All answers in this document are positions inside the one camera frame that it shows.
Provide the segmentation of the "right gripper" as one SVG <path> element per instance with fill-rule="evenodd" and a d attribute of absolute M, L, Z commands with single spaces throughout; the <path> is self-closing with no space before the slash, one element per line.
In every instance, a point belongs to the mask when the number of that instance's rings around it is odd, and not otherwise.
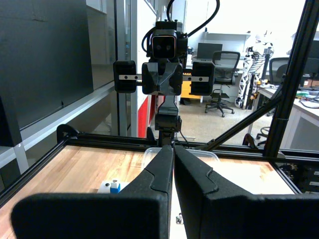
<path fill-rule="evenodd" d="M 115 90 L 118 93 L 134 93 L 141 86 L 145 95 L 179 96 L 183 82 L 191 82 L 191 94 L 209 96 L 213 91 L 215 65 L 211 62 L 195 62 L 192 69 L 184 69 L 180 63 L 148 62 L 137 74 L 134 61 L 116 61 L 113 64 Z"/>

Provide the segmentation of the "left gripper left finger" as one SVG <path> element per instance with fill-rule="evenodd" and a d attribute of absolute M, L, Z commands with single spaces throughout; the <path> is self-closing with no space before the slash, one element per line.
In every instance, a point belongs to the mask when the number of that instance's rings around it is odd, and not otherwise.
<path fill-rule="evenodd" d="M 173 149 L 164 146 L 117 194 L 43 193 L 20 200 L 11 224 L 18 239 L 166 239 Z"/>

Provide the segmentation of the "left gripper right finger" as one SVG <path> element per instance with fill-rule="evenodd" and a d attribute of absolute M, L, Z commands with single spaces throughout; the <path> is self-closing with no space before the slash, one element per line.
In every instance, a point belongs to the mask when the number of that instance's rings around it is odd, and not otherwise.
<path fill-rule="evenodd" d="M 316 239 L 317 195 L 254 195 L 181 146 L 174 180 L 189 239 Z"/>

